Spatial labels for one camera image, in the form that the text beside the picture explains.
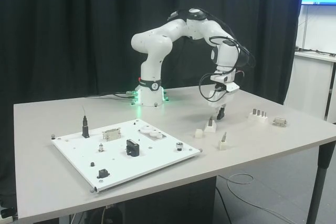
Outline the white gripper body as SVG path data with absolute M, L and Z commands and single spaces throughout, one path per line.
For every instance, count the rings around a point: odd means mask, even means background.
M 207 96 L 208 105 L 215 109 L 225 107 L 228 102 L 234 98 L 234 93 L 224 91 L 211 90 Z

